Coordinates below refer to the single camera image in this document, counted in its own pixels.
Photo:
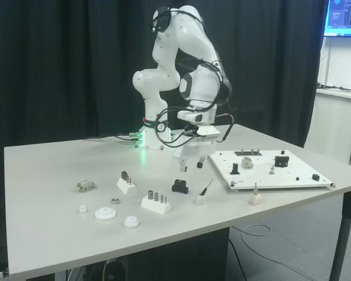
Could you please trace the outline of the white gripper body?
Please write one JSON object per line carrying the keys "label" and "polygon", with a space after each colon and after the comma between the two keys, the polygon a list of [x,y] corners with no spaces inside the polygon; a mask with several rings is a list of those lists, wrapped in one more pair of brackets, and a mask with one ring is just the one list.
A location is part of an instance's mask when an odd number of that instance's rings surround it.
{"label": "white gripper body", "polygon": [[194,158],[207,157],[215,153],[215,139],[198,139],[195,138],[191,142],[176,148],[174,157],[178,160],[189,160]]}

